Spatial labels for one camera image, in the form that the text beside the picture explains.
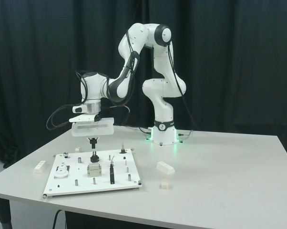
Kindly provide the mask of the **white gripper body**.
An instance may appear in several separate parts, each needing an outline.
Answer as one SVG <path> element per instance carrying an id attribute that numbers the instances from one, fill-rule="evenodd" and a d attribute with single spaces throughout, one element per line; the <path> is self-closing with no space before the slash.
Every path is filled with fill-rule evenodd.
<path id="1" fill-rule="evenodd" d="M 74 117 L 71 123 L 71 132 L 74 137 L 93 137 L 114 133 L 113 117 L 102 118 L 100 121 L 94 121 L 94 117 Z"/>

